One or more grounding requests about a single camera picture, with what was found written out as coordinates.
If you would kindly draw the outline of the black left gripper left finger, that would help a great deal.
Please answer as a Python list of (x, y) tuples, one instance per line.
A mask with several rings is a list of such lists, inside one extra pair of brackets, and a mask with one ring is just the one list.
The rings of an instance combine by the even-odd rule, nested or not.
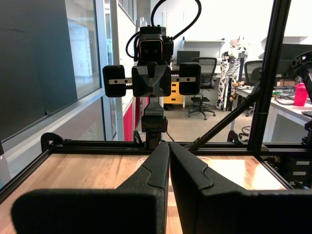
[(11, 209), (19, 234), (163, 234), (166, 232), (169, 145), (159, 144), (115, 189), (40, 189)]

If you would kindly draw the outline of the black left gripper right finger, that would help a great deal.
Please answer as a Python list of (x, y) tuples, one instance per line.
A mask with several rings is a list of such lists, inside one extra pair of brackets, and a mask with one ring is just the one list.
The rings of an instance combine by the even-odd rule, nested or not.
[(177, 143), (170, 174), (185, 234), (309, 234), (310, 190), (247, 190)]

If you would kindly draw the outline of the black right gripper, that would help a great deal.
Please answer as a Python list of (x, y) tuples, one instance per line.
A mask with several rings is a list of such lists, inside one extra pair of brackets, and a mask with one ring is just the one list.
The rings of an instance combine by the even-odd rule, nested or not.
[(196, 62), (182, 63), (178, 71), (171, 70), (167, 64), (134, 66), (129, 78), (122, 65), (107, 65), (102, 73), (105, 94), (109, 98), (123, 97), (128, 89), (133, 90), (137, 98), (168, 97), (172, 93), (173, 82), (179, 83), (180, 94), (196, 95), (201, 83), (201, 66)]

